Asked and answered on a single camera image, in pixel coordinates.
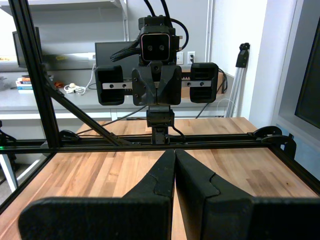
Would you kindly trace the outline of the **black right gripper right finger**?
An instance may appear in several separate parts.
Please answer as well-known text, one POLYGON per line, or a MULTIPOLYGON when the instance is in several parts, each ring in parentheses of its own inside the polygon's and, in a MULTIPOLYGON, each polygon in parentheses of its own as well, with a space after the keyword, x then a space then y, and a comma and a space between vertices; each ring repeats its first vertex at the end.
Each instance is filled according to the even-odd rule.
POLYGON ((254 197, 182 149, 176 189, 189 240, 314 240, 318 198, 254 197))

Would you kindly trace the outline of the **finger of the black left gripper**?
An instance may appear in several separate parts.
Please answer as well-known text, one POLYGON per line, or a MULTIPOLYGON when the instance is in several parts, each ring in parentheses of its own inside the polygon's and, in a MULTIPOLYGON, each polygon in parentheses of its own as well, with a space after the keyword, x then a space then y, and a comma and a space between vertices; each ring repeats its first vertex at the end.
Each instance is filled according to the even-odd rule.
POLYGON ((178 65, 164 65, 157 87, 159 105, 179 105, 182 94, 182 69, 178 65))
POLYGON ((132 70, 132 96, 136 106, 157 104, 157 89, 150 67, 135 67, 132 70))

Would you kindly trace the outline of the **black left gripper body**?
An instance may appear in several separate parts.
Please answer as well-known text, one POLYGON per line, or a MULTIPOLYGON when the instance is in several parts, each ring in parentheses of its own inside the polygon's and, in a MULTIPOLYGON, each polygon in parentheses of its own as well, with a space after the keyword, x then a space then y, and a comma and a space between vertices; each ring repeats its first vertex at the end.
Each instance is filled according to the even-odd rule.
MULTIPOLYGON (((137 66, 151 68, 156 92, 161 78, 162 66, 164 65, 160 62, 154 62, 148 66, 137 66)), ((200 104, 212 103, 216 100, 219 67, 215 63, 193 63, 189 72, 183 72, 182 68, 181 72, 181 92, 183 88, 188 88, 191 102, 200 104)), ((125 96, 132 95, 133 98, 132 76, 130 80, 125 80, 120 65, 98 67, 95 70, 95 80, 98 101, 101 105, 122 105, 125 96)), ((158 104, 156 98, 156 105, 178 104, 158 104)))

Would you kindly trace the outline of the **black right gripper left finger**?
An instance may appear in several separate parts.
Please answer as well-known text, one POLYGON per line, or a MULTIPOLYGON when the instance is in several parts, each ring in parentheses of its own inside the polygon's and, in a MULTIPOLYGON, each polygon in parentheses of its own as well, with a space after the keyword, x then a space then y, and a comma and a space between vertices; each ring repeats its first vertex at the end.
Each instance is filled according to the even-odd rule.
POLYGON ((175 152, 166 150, 123 197, 47 197, 19 215, 23 240, 169 240, 175 152))

